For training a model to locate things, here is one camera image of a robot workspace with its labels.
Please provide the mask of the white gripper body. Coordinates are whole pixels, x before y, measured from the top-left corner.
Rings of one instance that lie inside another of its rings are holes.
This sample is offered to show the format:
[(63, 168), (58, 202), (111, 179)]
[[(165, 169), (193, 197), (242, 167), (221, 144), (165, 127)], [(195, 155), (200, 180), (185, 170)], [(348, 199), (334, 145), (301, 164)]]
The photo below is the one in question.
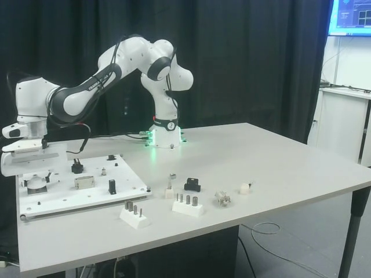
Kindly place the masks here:
[(54, 171), (67, 164), (67, 145), (63, 143), (50, 144), (42, 147), (21, 150), (6, 150), (1, 156), (1, 173), (4, 176), (15, 176)]

